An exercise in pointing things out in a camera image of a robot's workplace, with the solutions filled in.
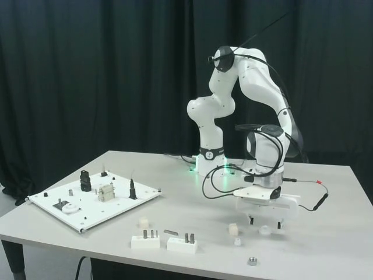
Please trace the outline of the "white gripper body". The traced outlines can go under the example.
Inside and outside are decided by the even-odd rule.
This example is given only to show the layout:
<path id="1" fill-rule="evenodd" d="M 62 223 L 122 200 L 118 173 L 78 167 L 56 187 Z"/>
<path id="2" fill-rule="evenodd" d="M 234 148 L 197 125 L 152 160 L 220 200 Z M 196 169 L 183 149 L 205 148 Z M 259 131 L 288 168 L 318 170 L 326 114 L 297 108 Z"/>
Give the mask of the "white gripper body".
<path id="1" fill-rule="evenodd" d="M 250 218 L 270 219 L 296 219 L 299 214 L 299 195 L 282 194 L 278 199 L 268 205 L 259 205 L 249 202 L 245 198 L 237 198 L 235 208 L 239 213 L 246 214 Z"/>

